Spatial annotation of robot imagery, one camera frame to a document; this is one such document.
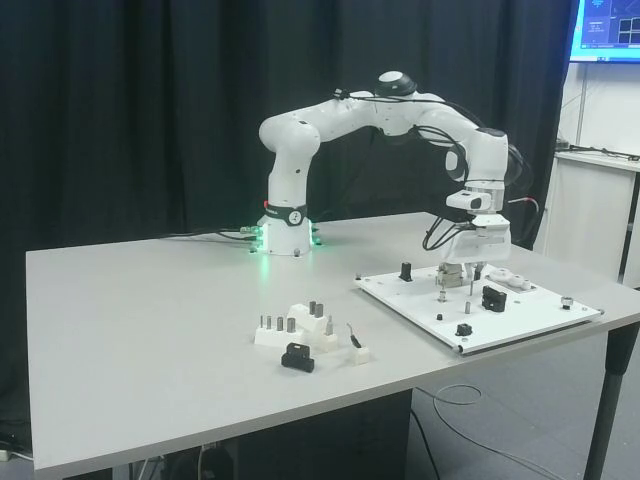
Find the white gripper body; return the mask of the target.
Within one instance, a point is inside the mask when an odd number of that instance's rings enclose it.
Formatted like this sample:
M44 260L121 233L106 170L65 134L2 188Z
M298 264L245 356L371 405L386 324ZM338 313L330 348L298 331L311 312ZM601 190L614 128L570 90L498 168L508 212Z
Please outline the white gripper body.
M447 245L447 262L482 263L505 260L511 252L509 225L477 228L456 235Z

